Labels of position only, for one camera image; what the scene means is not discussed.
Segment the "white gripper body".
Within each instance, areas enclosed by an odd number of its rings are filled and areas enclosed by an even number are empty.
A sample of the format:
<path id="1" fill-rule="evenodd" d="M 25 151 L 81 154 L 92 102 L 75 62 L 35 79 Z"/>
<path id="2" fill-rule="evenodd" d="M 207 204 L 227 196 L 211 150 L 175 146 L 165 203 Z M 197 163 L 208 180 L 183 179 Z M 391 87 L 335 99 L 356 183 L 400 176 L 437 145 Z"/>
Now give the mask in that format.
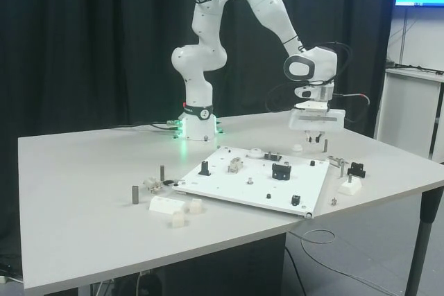
<path id="1" fill-rule="evenodd" d="M 330 109 L 327 112 L 309 112 L 294 109 L 290 113 L 291 130 L 310 132 L 340 132 L 344 128 L 345 110 Z"/>

